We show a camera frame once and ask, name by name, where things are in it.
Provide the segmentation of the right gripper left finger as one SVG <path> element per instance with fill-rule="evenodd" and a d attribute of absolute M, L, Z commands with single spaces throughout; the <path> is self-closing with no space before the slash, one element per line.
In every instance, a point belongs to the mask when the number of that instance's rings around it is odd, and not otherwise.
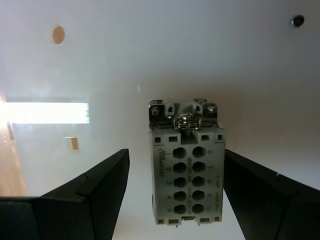
<path fill-rule="evenodd" d="M 38 197 L 1 197 L 2 240 L 111 240 L 130 169 L 121 149 Z"/>

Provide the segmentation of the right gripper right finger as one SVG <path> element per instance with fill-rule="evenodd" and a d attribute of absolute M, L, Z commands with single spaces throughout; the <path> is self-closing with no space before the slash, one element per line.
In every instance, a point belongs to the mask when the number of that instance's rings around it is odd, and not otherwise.
<path fill-rule="evenodd" d="M 231 150 L 224 191 L 247 240 L 318 240 L 320 191 Z"/>

